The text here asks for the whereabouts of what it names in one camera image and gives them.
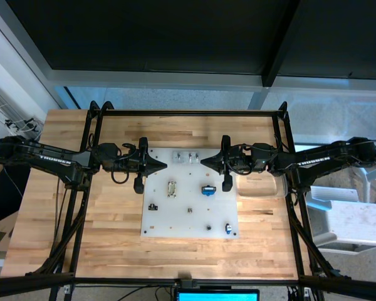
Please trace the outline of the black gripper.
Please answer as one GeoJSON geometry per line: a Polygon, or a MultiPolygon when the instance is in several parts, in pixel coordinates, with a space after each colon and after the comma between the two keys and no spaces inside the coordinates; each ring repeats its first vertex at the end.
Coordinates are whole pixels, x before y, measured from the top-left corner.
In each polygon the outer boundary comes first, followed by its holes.
{"type": "Polygon", "coordinates": [[[136,178],[133,182],[133,190],[137,194],[144,193],[143,177],[149,177],[156,172],[167,168],[167,162],[164,159],[163,153],[158,149],[150,149],[148,154],[149,143],[146,137],[141,137],[138,141],[138,147],[131,149],[128,152],[127,163],[125,167],[128,172],[136,173],[136,178]],[[150,164],[158,166],[149,166],[147,169],[147,156],[150,164]]]}
{"type": "Polygon", "coordinates": [[[206,166],[219,175],[224,175],[222,182],[222,191],[229,192],[233,186],[231,173],[240,176],[248,176],[254,170],[254,163],[250,154],[251,147],[246,144],[231,145],[231,138],[223,135],[221,141],[221,150],[213,156],[201,160],[201,164],[206,166]]]}

